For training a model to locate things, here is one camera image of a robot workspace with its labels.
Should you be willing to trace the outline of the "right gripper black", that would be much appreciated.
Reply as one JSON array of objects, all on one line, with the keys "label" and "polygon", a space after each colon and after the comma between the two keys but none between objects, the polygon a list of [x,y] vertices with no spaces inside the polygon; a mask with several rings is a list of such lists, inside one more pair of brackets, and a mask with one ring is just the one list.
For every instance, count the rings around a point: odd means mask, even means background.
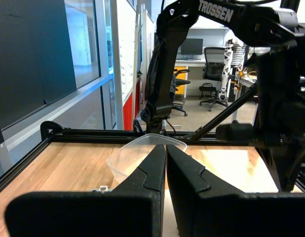
[{"label": "right gripper black", "polygon": [[216,140],[223,143],[244,143],[258,148],[303,146],[305,145],[305,133],[233,121],[216,128]]}]

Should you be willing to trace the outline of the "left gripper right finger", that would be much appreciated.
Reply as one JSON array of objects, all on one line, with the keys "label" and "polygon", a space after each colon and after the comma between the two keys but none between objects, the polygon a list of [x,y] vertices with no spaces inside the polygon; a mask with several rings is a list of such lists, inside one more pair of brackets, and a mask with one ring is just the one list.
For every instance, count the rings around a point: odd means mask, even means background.
[{"label": "left gripper right finger", "polygon": [[305,237],[305,193],[245,193],[176,146],[166,149],[181,237]]}]

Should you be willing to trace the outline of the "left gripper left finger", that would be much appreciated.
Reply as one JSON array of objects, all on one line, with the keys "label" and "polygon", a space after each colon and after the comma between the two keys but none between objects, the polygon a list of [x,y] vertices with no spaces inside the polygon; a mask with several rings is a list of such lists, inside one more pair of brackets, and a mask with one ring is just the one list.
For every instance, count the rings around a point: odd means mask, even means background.
[{"label": "left gripper left finger", "polygon": [[157,145],[110,192],[31,192],[12,200],[4,220],[12,237],[160,237],[166,151]]}]

